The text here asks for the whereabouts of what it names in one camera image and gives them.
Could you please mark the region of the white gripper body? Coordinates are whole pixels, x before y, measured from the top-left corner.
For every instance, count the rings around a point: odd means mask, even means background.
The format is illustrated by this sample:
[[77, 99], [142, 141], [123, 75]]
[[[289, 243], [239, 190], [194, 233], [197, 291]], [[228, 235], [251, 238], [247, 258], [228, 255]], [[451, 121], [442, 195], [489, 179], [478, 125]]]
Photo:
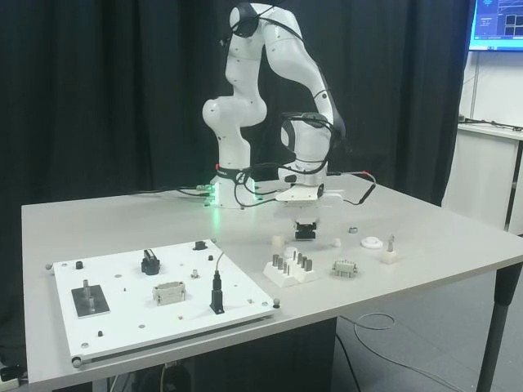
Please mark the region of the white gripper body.
[[287, 207], [331, 206], [342, 201], [342, 194], [336, 190], [328, 190], [324, 185], [294, 185], [278, 193], [275, 199]]

